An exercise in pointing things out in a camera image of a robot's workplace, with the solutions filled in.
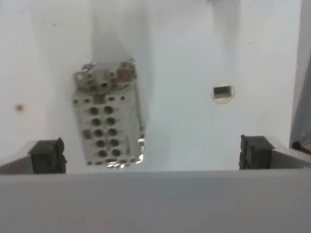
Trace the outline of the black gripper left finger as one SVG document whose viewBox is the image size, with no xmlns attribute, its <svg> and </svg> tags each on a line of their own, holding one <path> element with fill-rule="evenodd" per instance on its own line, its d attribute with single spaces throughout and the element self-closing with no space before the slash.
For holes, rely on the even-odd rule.
<svg viewBox="0 0 311 233">
<path fill-rule="evenodd" d="M 26 143 L 17 153 L 0 159 L 1 175 L 65 174 L 67 160 L 61 138 Z"/>
</svg>

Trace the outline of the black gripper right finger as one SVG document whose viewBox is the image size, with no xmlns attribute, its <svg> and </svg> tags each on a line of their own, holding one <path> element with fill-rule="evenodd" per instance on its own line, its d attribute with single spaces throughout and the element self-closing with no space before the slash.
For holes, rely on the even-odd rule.
<svg viewBox="0 0 311 233">
<path fill-rule="evenodd" d="M 239 169 L 302 169 L 311 167 L 311 151 L 294 142 L 283 145 L 275 137 L 241 136 Z"/>
</svg>

